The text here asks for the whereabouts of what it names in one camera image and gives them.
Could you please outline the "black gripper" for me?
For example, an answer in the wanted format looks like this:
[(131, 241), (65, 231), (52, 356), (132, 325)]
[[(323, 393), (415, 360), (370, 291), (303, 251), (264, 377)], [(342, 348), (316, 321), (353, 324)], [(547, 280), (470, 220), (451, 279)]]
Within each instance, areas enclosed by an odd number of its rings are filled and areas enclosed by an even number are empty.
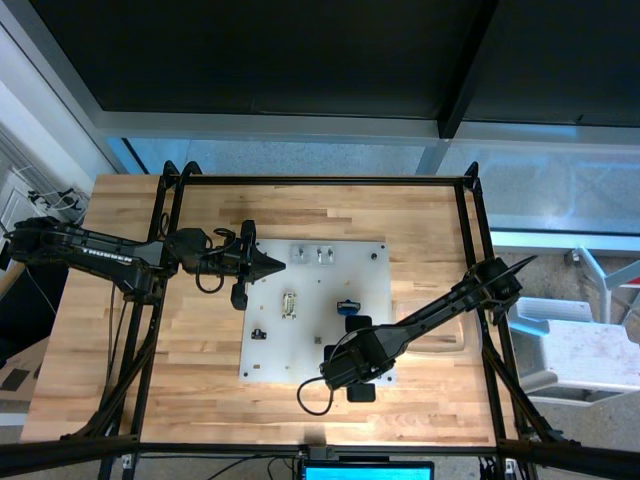
[[(246, 283), (252, 276), (253, 250), (256, 242), (256, 225), (253, 220), (244, 220), (240, 233), (233, 238), (228, 237), (220, 254), (220, 273), (223, 278), (235, 278), (231, 289), (231, 304), (239, 311), (245, 311), (248, 303)], [(284, 271), (285, 263), (272, 258), (263, 250), (261, 242), (256, 244), (256, 262), (265, 265), (256, 270), (256, 280)]]
[(368, 316), (347, 316), (345, 335), (324, 351), (320, 373), (331, 391), (345, 387), (349, 402), (374, 402), (372, 381), (385, 372), (386, 354)]

